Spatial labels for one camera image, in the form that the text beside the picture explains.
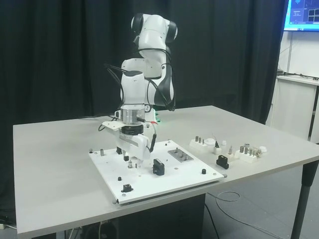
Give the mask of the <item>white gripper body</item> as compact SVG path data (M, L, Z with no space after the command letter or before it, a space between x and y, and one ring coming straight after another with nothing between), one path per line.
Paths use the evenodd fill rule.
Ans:
M148 149L149 139L142 135L119 134L116 139L117 146L131 157L140 160L148 160L150 151Z

